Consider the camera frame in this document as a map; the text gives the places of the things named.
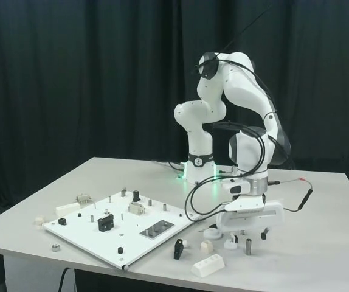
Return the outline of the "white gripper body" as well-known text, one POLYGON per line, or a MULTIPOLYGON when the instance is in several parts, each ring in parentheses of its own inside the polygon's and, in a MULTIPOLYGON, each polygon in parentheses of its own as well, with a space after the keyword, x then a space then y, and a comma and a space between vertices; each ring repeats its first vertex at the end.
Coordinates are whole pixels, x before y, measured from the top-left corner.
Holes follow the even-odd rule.
POLYGON ((218 229, 260 229, 279 226, 284 223, 283 205, 268 201, 261 209, 225 210, 216 217, 218 229))

